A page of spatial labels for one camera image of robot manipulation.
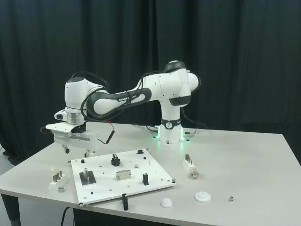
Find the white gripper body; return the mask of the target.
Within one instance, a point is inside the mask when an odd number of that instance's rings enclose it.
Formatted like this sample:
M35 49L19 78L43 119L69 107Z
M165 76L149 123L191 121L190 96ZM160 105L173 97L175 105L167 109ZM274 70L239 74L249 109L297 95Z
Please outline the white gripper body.
M85 131L83 133L54 133L54 142L62 145L67 150L70 147L97 151L99 148L98 133Z

